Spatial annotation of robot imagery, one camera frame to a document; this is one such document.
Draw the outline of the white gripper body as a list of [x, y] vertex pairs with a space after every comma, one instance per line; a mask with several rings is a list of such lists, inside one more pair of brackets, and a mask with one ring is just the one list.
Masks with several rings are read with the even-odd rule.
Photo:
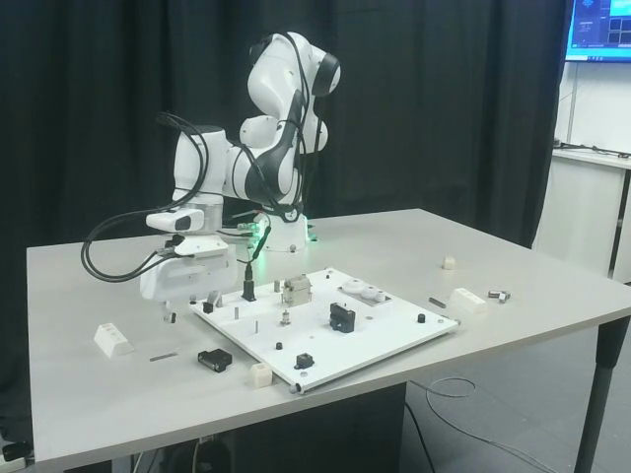
[[201, 258], [173, 258], [140, 277], [140, 294], [158, 303], [206, 299], [212, 292], [225, 292], [238, 278], [235, 252]]

